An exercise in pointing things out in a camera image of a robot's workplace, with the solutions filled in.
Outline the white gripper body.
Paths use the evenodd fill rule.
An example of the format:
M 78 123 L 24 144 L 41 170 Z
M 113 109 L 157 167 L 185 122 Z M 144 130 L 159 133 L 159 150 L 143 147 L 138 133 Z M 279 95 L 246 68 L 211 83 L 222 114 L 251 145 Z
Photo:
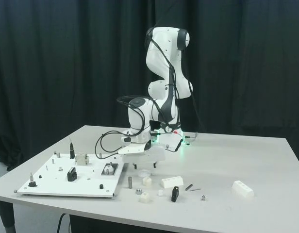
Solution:
M 137 168 L 144 163 L 154 162 L 165 160 L 165 150 L 163 148 L 151 148 L 142 153 L 132 153 L 132 154 L 123 154 L 122 160 L 124 163 L 137 164 Z

